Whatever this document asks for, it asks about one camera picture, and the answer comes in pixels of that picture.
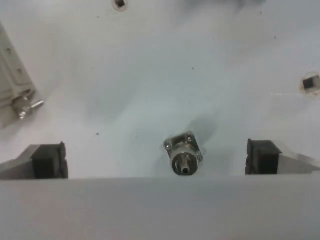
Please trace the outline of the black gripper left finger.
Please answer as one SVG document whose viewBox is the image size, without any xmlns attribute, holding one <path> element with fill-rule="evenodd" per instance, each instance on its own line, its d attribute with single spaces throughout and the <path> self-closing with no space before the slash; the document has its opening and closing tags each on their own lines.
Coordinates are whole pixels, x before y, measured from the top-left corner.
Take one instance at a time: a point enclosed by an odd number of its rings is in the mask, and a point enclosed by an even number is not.
<svg viewBox="0 0 320 240">
<path fill-rule="evenodd" d="M 0 164 L 2 180 L 52 180 L 68 178 L 67 150 L 64 142 L 33 144 L 17 158 Z"/>
</svg>

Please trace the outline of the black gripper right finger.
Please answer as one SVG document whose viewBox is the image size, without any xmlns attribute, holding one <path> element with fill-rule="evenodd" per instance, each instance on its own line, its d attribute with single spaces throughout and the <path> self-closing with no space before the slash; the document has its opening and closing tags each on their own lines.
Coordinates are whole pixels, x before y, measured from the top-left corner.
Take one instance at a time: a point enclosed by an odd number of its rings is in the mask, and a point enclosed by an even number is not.
<svg viewBox="0 0 320 240">
<path fill-rule="evenodd" d="M 299 175 L 320 171 L 320 160 L 272 140 L 247 141 L 246 175 Z"/>
</svg>

